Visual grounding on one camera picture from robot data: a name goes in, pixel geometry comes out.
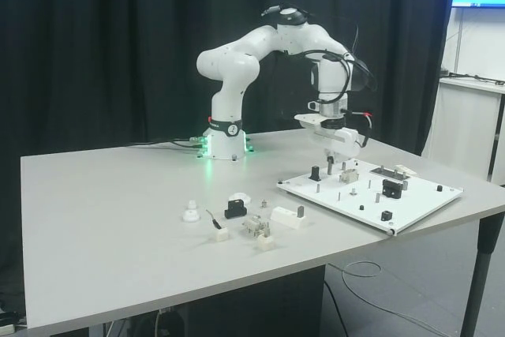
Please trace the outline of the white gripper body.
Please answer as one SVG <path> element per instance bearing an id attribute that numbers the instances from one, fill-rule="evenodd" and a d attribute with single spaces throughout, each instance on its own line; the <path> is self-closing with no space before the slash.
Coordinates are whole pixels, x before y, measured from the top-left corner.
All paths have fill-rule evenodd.
<path id="1" fill-rule="evenodd" d="M 359 132 L 355 129 L 342 127 L 327 129 L 320 125 L 305 126 L 309 131 L 309 139 L 328 155 L 355 157 L 359 154 Z"/>

